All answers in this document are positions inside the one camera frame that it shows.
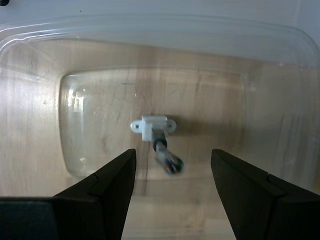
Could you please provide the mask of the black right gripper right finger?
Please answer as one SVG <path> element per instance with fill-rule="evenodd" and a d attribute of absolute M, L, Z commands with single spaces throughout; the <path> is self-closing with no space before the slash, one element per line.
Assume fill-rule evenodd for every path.
<path fill-rule="evenodd" d="M 213 149 L 215 186 L 238 240 L 318 240 L 320 196 Z"/>

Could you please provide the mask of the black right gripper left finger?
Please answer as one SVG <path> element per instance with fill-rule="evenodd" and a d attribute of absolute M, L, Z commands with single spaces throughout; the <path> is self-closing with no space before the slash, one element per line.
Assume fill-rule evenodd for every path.
<path fill-rule="evenodd" d="M 136 150 L 128 149 L 52 197 L 2 197 L 2 240 L 120 240 L 132 198 Z"/>

